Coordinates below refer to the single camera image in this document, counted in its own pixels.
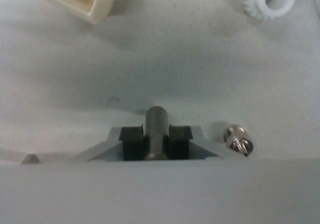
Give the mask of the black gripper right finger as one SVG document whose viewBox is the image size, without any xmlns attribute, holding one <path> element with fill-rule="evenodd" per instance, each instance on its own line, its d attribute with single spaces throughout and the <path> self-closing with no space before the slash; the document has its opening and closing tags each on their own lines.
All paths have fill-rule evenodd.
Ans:
<svg viewBox="0 0 320 224">
<path fill-rule="evenodd" d="M 205 160 L 222 159 L 214 148 L 214 143 L 205 138 L 198 125 L 169 126 L 169 159 L 171 160 Z"/>
</svg>

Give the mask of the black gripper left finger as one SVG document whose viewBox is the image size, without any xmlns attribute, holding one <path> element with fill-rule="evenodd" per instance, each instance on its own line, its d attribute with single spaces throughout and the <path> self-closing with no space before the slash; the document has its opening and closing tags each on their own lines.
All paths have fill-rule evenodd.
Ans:
<svg viewBox="0 0 320 224">
<path fill-rule="evenodd" d="M 107 140 L 87 150 L 87 161 L 142 161 L 145 155 L 145 136 L 142 126 L 113 127 Z"/>
</svg>

